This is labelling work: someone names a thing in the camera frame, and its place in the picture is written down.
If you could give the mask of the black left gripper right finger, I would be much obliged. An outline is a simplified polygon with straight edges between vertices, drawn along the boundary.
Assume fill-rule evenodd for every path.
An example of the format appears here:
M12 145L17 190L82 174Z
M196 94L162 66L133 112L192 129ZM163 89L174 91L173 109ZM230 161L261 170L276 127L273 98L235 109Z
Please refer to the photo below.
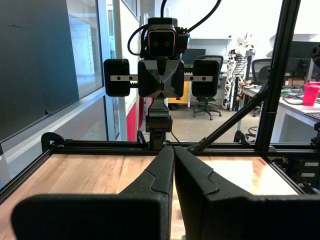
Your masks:
M187 239L319 239L318 195L253 195L183 147L176 147L175 154L175 186Z

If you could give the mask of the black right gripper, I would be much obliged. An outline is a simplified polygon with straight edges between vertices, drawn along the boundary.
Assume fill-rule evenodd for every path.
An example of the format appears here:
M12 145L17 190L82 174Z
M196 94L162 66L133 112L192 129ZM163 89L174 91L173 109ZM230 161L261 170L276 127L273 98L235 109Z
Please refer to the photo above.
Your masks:
M181 60L140 60L137 74L130 74L127 59L107 59L103 63L106 94L126 97L131 88L137 88L140 97L180 98L184 82L191 82L192 95L213 97L219 85L220 63L215 59L196 59L187 74Z

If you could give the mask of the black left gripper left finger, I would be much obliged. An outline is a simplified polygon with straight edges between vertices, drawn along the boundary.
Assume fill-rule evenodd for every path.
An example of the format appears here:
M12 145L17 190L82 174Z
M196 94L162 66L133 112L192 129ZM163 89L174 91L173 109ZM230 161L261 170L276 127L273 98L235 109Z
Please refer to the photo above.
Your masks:
M38 194L11 214L18 240L168 240L175 154L165 146L118 194Z

